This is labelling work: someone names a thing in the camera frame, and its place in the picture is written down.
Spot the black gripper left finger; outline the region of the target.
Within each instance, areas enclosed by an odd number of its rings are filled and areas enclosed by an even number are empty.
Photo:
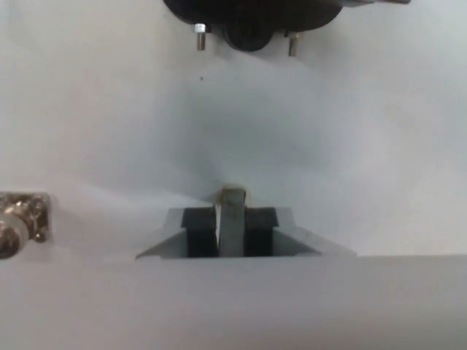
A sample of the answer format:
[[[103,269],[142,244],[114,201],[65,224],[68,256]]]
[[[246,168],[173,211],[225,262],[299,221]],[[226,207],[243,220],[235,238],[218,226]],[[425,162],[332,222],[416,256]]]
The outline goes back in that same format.
[[[215,258],[219,256],[214,206],[169,209],[157,240],[136,255],[161,259]]]

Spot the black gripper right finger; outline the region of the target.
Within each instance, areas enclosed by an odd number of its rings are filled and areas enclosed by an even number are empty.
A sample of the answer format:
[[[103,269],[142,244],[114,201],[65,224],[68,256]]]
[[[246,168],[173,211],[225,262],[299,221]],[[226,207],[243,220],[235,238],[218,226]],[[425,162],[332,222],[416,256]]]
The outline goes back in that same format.
[[[355,257],[357,253],[296,224],[292,209],[245,209],[245,257]]]

